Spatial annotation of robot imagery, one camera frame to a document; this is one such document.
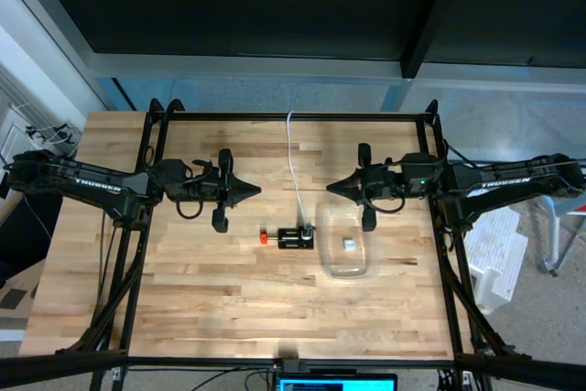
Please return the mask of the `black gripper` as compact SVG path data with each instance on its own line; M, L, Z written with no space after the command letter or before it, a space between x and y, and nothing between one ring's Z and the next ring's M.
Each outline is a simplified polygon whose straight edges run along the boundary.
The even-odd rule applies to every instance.
M394 174L386 164L372 164L372 150L366 143L358 145L358 165L349 177L329 184L327 192L363 205L362 228L372 232L376 225L376 214L392 214L393 209L381 208L374 204L376 200L392 200Z
M212 211L212 227L216 232L228 231L226 208L232 208L261 193L260 187L238 179L232 172L233 155L230 149L224 148L219 152L218 166L212 167L210 175L201 184L203 201L217 204Z

